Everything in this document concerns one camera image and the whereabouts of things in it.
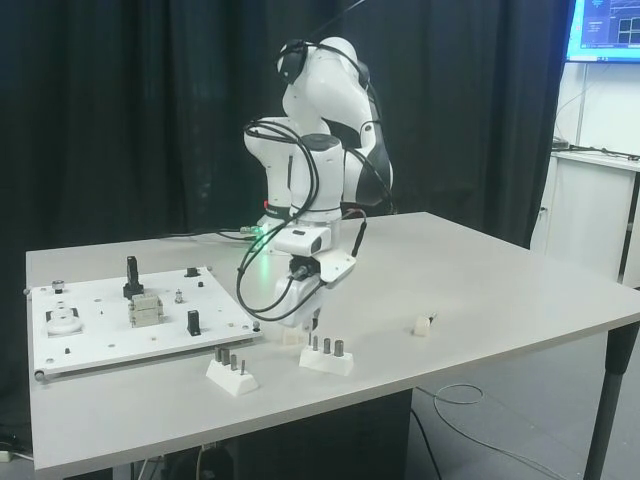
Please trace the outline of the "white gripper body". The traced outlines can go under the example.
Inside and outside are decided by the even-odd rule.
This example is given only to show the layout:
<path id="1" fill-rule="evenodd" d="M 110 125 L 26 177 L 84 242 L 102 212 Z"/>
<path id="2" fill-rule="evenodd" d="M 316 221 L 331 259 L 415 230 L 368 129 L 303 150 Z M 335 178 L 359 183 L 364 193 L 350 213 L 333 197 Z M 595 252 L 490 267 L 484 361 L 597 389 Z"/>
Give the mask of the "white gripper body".
<path id="1" fill-rule="evenodd" d="M 325 289 L 318 274 L 303 280 L 293 280 L 283 300 L 274 308 L 273 317 L 287 328 L 311 331 L 320 315 Z"/>

